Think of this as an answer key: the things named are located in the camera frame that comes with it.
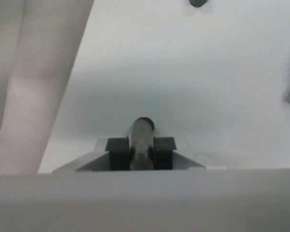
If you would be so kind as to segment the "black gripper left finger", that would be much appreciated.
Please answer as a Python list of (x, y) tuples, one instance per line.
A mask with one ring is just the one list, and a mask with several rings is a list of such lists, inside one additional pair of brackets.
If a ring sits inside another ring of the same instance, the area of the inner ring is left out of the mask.
[(130, 147), (129, 138), (108, 138), (104, 153), (96, 159), (86, 161), (77, 172), (91, 171), (129, 171), (130, 170)]

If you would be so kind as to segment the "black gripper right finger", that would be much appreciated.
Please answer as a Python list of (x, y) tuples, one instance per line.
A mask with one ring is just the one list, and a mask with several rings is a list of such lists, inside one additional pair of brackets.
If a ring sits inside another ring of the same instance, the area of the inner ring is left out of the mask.
[(153, 139), (154, 170), (188, 170), (206, 167), (176, 152), (174, 137), (154, 137)]

